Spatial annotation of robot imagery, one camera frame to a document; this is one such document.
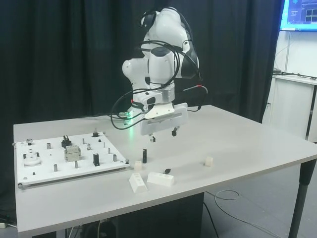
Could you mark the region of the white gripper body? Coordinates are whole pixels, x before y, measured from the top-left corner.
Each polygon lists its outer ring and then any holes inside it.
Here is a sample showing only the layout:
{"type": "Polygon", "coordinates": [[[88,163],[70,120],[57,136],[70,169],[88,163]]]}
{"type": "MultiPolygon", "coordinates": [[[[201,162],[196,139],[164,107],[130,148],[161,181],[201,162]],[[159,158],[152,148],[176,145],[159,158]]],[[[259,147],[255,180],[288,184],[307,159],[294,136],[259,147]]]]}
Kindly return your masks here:
{"type": "Polygon", "coordinates": [[[149,135],[186,124],[188,121],[187,109],[187,103],[177,105],[172,103],[155,104],[144,115],[144,120],[140,122],[140,134],[149,135]]]}

